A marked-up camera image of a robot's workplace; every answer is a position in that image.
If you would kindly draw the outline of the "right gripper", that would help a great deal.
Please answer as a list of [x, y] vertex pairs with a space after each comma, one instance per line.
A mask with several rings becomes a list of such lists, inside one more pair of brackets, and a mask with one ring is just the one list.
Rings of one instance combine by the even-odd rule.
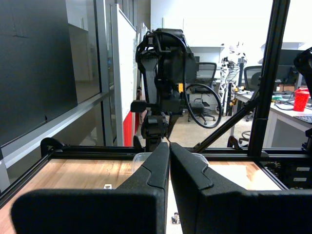
[[161, 100], [159, 103], [147, 103], [145, 100], [134, 100], [131, 112], [147, 111], [141, 126], [141, 135], [145, 139], [145, 151], [153, 151], [169, 138], [178, 118], [183, 114], [181, 99]]

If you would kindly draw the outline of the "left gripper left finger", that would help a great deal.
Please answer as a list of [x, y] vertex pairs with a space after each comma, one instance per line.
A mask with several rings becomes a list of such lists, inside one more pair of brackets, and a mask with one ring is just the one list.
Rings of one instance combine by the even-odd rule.
[[11, 219], [19, 234], [163, 234], [170, 150], [161, 143], [116, 189], [44, 189], [20, 196]]

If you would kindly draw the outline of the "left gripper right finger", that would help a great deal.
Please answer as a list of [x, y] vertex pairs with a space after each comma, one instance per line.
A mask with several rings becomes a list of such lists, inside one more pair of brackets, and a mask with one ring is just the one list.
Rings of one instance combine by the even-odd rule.
[[185, 234], [309, 234], [311, 190], [249, 191], [177, 143], [171, 181]]

